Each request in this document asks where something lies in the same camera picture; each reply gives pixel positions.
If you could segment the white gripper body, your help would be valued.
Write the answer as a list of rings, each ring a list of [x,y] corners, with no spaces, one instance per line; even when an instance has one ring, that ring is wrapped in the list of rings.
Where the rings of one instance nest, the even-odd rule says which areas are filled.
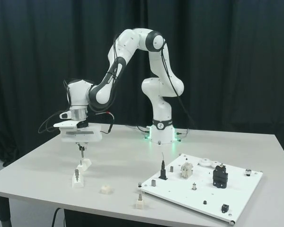
[[[60,127],[63,142],[90,143],[102,140],[101,125],[90,124],[88,127]]]

